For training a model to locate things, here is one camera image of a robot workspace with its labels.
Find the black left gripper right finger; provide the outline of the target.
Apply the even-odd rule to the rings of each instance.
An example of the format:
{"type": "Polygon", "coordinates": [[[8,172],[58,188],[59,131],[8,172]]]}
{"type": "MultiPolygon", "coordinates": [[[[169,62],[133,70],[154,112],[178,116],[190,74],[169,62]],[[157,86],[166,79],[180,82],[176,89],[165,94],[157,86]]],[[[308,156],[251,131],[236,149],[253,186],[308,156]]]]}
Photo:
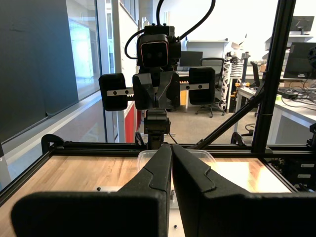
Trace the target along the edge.
{"type": "Polygon", "coordinates": [[[173,184],[187,237],[313,237],[311,192],[251,193],[180,145],[172,146],[173,184]]]}

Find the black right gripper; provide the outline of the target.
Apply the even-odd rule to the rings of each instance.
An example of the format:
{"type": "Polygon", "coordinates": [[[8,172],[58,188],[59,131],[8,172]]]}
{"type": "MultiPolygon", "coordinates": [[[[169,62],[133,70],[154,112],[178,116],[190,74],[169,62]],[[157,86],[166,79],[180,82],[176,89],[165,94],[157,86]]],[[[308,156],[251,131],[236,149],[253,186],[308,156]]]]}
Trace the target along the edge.
{"type": "Polygon", "coordinates": [[[212,67],[190,68],[182,77],[177,71],[151,70],[135,74],[132,87],[127,87],[122,73],[99,78],[103,107],[106,111],[122,111],[133,101],[136,109],[172,109],[180,106],[181,91],[188,91],[192,105],[207,105],[215,97],[215,70],[212,67]]]}

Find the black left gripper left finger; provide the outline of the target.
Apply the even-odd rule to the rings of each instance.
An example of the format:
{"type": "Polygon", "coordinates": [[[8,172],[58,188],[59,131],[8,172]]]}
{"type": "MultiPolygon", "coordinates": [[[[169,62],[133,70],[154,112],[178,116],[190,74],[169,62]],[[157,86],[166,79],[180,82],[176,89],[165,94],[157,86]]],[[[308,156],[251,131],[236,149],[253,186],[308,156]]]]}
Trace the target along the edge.
{"type": "Polygon", "coordinates": [[[165,237],[172,150],[162,145],[116,192],[37,192],[18,200],[18,237],[165,237]]]}

